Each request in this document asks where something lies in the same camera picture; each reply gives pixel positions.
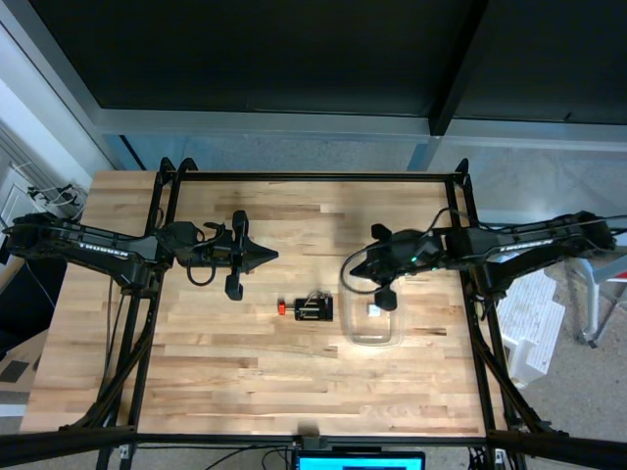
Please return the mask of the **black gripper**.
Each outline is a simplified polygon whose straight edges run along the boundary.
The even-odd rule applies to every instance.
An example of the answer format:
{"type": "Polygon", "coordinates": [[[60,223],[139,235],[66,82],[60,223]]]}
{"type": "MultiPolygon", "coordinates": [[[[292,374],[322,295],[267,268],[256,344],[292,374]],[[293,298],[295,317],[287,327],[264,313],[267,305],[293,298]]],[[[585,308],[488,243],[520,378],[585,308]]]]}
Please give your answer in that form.
{"type": "Polygon", "coordinates": [[[258,245],[248,236],[249,219],[244,211],[236,211],[232,216],[232,228],[224,224],[205,222],[204,226],[215,231],[206,243],[206,254],[211,267],[225,267],[230,273],[225,278],[225,293],[232,301],[243,299],[243,285],[240,275],[247,274],[257,267],[278,258],[277,251],[258,245]]]}
{"type": "Polygon", "coordinates": [[[393,233],[380,223],[371,226],[371,236],[379,247],[359,253],[350,263],[350,275],[380,285],[374,295],[375,304],[394,311],[398,301],[392,283],[406,274],[416,274],[422,267],[430,268],[442,255],[442,242],[430,232],[405,229],[393,233]]]}

